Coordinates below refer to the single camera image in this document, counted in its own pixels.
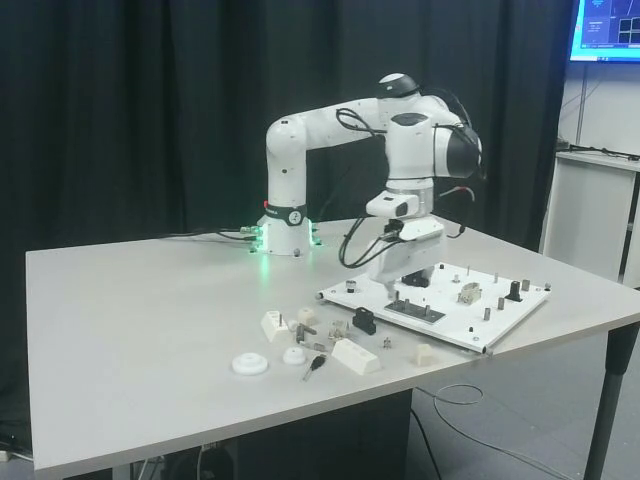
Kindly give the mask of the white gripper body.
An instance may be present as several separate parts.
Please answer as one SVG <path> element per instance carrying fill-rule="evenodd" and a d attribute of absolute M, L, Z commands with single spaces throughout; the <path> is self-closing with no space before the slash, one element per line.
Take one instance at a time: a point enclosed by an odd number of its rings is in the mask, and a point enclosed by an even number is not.
<path fill-rule="evenodd" d="M 419 271 L 433 268 L 443 258 L 446 235 L 438 234 L 404 241 L 386 242 L 376 247 L 368 263 L 368 278 L 384 285 L 392 280 L 418 286 Z"/>

